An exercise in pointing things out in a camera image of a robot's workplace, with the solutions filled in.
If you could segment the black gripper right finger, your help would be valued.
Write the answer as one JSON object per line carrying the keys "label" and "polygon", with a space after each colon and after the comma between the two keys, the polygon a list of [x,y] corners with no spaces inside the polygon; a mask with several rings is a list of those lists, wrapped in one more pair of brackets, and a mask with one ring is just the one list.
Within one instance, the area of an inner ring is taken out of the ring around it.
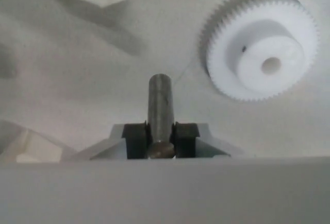
{"label": "black gripper right finger", "polygon": [[202,139],[197,123],[176,122],[173,125],[173,144],[177,158],[230,157],[229,153]]}

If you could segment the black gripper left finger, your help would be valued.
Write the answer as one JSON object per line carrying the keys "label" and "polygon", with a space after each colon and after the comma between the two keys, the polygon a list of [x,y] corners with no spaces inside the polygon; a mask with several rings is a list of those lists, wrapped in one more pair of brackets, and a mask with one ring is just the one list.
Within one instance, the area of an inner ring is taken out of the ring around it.
{"label": "black gripper left finger", "polygon": [[98,144],[91,160],[146,159],[150,143],[147,123],[115,125],[109,139]]}

